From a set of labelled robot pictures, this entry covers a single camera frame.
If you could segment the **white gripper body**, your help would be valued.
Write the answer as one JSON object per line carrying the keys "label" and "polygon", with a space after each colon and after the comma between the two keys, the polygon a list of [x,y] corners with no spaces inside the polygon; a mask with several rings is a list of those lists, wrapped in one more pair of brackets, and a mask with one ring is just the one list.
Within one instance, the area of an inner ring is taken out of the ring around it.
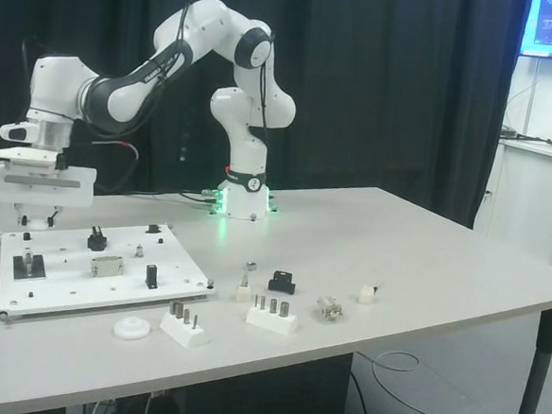
{"label": "white gripper body", "polygon": [[93,203],[95,181],[93,168],[0,163],[0,202],[86,208]]}

